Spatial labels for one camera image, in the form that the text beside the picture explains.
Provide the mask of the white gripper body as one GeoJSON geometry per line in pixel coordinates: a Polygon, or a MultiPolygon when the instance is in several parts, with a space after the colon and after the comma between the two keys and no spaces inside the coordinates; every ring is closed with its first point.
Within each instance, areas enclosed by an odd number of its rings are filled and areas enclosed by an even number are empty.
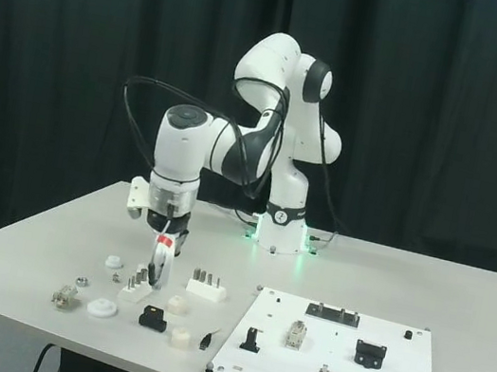
{"type": "Polygon", "coordinates": [[[154,251],[148,265],[148,281],[150,286],[165,287],[171,275],[175,259],[175,239],[162,233],[156,238],[154,251]]]}

